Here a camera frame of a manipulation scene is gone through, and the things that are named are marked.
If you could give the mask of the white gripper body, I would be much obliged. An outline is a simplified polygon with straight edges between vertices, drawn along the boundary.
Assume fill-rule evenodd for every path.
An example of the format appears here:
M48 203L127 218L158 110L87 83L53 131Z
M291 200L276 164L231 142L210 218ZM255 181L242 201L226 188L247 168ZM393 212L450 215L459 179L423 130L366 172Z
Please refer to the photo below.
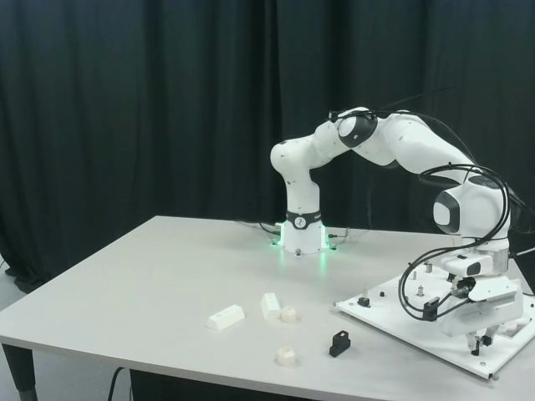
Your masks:
M509 278L480 278L469 302L441 319L441 332L455 337L499 326L523 315L522 282Z

